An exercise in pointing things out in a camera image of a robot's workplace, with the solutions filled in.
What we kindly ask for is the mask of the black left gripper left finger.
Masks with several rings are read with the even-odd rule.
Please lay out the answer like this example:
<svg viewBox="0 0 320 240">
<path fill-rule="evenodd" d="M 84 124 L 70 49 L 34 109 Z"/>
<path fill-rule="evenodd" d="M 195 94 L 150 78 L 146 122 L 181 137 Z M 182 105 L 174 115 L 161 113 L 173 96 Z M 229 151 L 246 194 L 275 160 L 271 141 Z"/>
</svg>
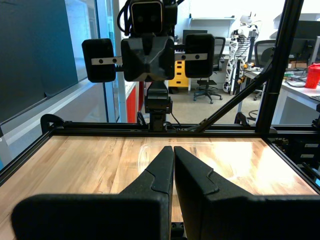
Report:
<svg viewBox="0 0 320 240">
<path fill-rule="evenodd" d="M 18 240 L 168 240 L 174 152 L 164 147 L 117 194 L 38 194 L 11 214 Z"/>
</svg>

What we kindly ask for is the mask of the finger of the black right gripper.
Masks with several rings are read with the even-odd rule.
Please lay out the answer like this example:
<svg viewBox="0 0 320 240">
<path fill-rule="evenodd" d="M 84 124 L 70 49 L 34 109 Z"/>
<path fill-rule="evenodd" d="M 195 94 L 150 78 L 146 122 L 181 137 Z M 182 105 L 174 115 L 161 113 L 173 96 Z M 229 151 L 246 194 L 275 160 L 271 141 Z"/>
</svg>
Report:
<svg viewBox="0 0 320 240">
<path fill-rule="evenodd" d="M 152 39 L 152 48 L 147 56 L 147 74 L 152 81 L 172 80 L 175 77 L 175 50 L 171 36 Z"/>
<path fill-rule="evenodd" d="M 124 79 L 127 82 L 144 82 L 147 73 L 145 73 L 143 39 L 140 37 L 123 39 L 121 55 Z"/>
</svg>

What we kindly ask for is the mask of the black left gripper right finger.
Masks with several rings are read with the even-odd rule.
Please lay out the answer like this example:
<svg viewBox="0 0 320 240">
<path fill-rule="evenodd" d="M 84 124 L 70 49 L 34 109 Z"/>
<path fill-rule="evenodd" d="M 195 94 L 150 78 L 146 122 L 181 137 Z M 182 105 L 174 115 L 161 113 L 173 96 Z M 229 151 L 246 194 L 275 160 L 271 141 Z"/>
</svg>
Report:
<svg viewBox="0 0 320 240">
<path fill-rule="evenodd" d="M 317 195 L 254 195 L 176 146 L 175 185 L 190 240 L 316 240 Z"/>
</svg>

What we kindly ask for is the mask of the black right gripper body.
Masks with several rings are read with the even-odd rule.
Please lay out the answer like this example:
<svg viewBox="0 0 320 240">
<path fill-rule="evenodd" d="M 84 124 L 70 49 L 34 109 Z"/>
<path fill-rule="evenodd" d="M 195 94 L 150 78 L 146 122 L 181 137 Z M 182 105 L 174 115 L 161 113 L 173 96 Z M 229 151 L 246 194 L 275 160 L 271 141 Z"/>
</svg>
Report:
<svg viewBox="0 0 320 240">
<path fill-rule="evenodd" d="M 145 54 L 145 73 L 147 73 L 147 56 L 149 55 L 153 38 L 159 36 L 144 36 L 142 38 Z M 87 39 L 82 43 L 82 51 L 87 77 L 92 83 L 107 83 L 116 79 L 116 73 L 122 72 L 122 41 L 121 55 L 115 56 L 112 41 L 109 38 Z M 215 38 L 211 34 L 199 33 L 186 36 L 185 43 L 174 43 L 174 78 L 175 63 L 185 63 L 184 72 L 188 78 L 206 78 L 212 75 L 214 65 Z M 147 82 L 164 81 L 152 80 L 147 73 Z"/>
</svg>

